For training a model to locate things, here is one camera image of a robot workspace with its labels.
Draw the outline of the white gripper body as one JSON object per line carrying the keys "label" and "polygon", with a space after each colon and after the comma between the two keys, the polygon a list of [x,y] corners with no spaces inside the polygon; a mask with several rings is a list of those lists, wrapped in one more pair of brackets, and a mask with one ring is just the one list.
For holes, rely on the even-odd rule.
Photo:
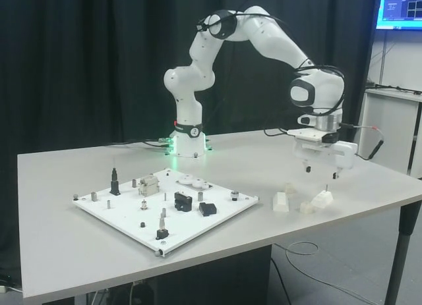
{"label": "white gripper body", "polygon": [[338,141],[334,144],[311,144],[306,141],[296,141],[293,153],[303,162],[319,162],[337,169],[351,169],[357,144]]}

